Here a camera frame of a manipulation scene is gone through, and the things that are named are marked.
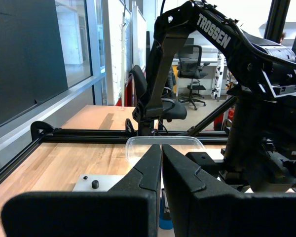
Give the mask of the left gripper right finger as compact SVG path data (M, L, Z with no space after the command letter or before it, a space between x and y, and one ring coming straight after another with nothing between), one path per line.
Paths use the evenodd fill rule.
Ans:
M241 193L170 145L162 176L177 237L296 237L296 193Z

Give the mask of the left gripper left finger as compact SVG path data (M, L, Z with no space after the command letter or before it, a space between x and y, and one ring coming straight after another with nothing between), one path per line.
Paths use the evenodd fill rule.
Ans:
M27 192L8 200L8 237L155 237L162 152L152 145L107 192Z

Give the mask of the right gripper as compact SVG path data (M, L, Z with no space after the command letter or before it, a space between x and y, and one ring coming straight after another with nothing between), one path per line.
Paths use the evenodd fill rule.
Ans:
M270 163L250 161L236 171L222 159L214 160L207 152L188 152L185 156L203 170L240 192L296 192L296 151L281 154L269 152Z

